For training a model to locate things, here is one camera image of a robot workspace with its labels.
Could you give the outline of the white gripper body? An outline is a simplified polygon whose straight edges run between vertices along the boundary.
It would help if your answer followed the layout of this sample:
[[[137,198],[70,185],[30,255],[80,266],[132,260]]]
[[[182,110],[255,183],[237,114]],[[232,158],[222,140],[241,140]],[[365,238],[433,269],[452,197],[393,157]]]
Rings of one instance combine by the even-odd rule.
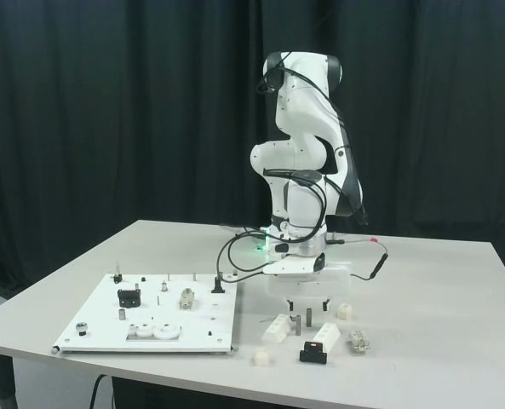
[[[328,265],[313,274],[270,275],[268,293],[288,300],[347,296],[350,292],[350,268]]]

